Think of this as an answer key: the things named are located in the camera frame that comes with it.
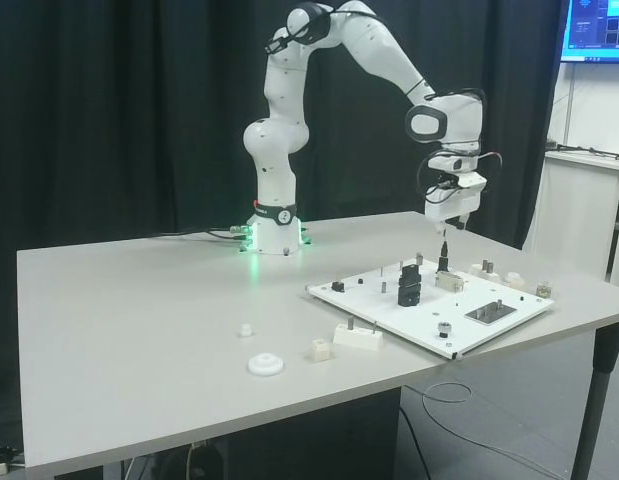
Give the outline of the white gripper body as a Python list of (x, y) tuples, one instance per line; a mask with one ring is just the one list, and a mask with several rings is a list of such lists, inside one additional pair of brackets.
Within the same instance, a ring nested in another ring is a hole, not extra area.
[(447, 175), (425, 190), (425, 216), (433, 222), (470, 215), (478, 210), (487, 180), (480, 174)]

